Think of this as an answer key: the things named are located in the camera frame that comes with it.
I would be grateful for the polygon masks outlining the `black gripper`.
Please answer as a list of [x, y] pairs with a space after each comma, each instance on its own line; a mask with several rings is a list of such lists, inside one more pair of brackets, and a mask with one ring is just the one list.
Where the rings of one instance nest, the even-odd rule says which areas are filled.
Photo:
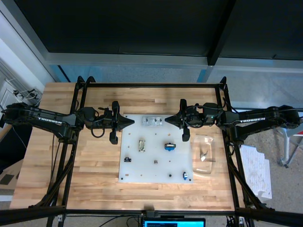
[[104, 129], [111, 129], [109, 134], [109, 141], [112, 144], [118, 144], [118, 137], [116, 135], [118, 130], [122, 130], [132, 124], [134, 120], [124, 117], [119, 114], [119, 104], [117, 101], [112, 103], [112, 110], [107, 110], [107, 114], [102, 121], [102, 126]]
[[185, 99], [180, 100], [180, 113], [165, 118], [166, 123], [171, 124], [178, 129], [183, 130], [182, 141], [187, 142], [190, 139], [190, 128], [201, 128], [203, 126], [202, 114], [197, 111], [201, 109], [199, 104], [187, 106]]

